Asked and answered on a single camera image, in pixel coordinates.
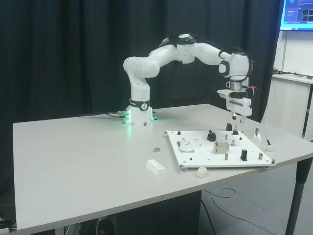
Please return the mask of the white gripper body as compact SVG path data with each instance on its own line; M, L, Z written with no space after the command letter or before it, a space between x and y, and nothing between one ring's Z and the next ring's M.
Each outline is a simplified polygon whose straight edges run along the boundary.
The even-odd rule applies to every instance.
M252 100L249 98L227 98L226 99L226 108L233 112L240 114L242 116L251 116L252 115Z

